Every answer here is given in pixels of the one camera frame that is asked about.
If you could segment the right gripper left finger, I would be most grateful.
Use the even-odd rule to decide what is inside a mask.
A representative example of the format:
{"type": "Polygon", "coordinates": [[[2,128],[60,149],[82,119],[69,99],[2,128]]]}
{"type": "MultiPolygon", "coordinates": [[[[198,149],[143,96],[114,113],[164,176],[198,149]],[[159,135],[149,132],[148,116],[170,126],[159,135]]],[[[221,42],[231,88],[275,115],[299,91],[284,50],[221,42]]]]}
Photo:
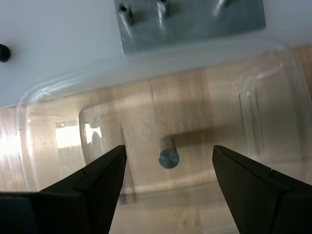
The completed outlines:
{"type": "Polygon", "coordinates": [[[2,234],[107,234],[126,168],[119,145],[39,192],[0,194],[2,234]]]}

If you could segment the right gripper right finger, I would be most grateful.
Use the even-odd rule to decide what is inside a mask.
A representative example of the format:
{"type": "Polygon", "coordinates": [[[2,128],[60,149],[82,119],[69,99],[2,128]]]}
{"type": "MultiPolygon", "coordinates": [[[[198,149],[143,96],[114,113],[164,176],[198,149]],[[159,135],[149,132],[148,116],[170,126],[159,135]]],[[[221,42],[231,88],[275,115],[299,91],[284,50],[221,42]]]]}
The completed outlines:
{"type": "Polygon", "coordinates": [[[216,178],[241,234],[310,234],[311,185],[221,145],[213,148],[216,178]]]}

